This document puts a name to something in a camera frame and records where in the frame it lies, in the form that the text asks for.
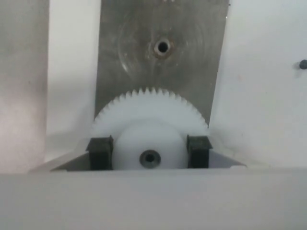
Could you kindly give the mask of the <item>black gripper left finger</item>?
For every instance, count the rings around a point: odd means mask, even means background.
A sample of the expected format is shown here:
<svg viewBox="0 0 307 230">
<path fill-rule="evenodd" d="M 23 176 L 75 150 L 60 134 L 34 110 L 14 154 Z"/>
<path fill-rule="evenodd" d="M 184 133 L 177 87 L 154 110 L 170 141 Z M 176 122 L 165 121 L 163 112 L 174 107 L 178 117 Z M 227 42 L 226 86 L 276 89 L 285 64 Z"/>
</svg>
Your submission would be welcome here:
<svg viewBox="0 0 307 230">
<path fill-rule="evenodd" d="M 65 160 L 52 171 L 110 171 L 112 166 L 113 138 L 91 138 L 85 152 Z"/>
</svg>

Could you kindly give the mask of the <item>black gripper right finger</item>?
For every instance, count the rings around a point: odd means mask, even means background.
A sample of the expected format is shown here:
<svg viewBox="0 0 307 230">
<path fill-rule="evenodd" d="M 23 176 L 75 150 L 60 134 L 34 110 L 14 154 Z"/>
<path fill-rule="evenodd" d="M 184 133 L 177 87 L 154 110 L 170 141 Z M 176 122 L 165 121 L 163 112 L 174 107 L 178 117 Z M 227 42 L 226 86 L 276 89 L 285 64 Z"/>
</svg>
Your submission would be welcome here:
<svg viewBox="0 0 307 230">
<path fill-rule="evenodd" d="M 247 167 L 246 164 L 213 150 L 208 136 L 187 135 L 188 169 Z"/>
</svg>

